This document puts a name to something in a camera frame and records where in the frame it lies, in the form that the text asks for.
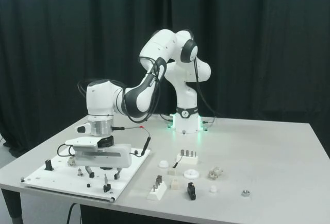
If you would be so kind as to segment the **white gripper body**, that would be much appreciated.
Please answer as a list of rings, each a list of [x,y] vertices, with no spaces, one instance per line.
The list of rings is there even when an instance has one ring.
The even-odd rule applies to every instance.
[[[110,147],[73,147],[77,166],[129,168],[131,166],[131,145],[115,144]]]

